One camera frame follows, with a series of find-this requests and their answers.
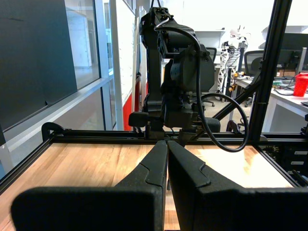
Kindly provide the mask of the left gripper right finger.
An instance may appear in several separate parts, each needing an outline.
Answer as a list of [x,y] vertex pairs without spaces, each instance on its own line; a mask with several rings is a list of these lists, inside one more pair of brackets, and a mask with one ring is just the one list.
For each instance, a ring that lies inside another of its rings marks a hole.
[[306,188],[244,188],[169,141],[168,173],[183,231],[305,231]]

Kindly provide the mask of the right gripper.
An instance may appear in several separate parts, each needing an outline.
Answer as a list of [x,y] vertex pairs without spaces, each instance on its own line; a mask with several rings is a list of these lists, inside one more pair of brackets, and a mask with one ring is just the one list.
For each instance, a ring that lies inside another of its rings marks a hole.
[[180,128],[179,144],[185,147],[190,141],[199,138],[204,125],[195,112],[170,112],[161,116],[153,116],[146,112],[133,112],[129,115],[131,127],[145,127],[146,139],[162,141],[165,139],[164,128]]

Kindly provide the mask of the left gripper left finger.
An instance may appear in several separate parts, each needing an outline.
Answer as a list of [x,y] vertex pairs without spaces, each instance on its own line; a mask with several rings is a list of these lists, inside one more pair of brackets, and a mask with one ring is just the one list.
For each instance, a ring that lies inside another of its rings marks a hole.
[[114,187],[36,187],[12,202],[18,231],[161,231],[168,147],[158,141]]

